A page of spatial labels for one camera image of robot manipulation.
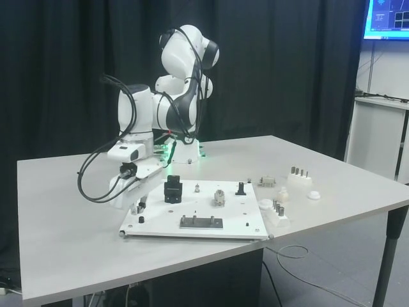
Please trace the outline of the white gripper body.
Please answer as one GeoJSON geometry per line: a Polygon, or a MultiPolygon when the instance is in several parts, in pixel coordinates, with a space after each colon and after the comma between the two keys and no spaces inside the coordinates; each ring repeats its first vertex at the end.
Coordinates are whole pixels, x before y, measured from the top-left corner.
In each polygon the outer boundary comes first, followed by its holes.
{"type": "Polygon", "coordinates": [[[162,181],[162,174],[157,173],[149,178],[137,180],[136,177],[120,179],[113,192],[108,196],[110,206],[116,209],[128,210],[132,205],[147,196],[162,181]]]}

